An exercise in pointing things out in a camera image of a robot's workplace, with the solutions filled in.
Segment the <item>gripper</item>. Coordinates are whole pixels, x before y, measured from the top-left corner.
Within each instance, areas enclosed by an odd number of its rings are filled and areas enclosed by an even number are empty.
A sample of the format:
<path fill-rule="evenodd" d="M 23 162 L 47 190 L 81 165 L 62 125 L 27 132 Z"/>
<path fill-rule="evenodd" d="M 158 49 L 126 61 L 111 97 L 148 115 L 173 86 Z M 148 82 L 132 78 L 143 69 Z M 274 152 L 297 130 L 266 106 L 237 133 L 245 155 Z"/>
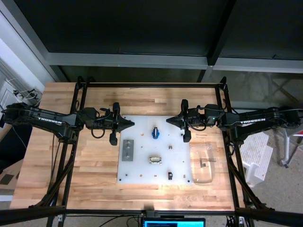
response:
<path fill-rule="evenodd" d="M 183 99 L 181 101 L 181 113 L 166 120 L 167 123 L 178 127 L 180 130 L 184 129 L 183 141 L 185 143 L 191 140 L 191 131 L 189 128 L 195 131 L 204 131 L 206 129 L 206 123 L 198 111 L 200 106 L 190 109 L 188 106 L 188 101 Z"/>
<path fill-rule="evenodd" d="M 96 139 L 101 139 L 105 135 L 106 130 L 111 130 L 109 135 L 109 142 L 111 145 L 117 145 L 116 133 L 121 132 L 127 128 L 134 126 L 134 122 L 125 119 L 120 114 L 120 105 L 118 102 L 113 103 L 113 110 L 101 108 L 105 112 L 103 116 L 98 116 L 92 122 L 91 135 Z M 94 135 L 94 129 L 102 129 L 103 133 L 101 136 Z"/>

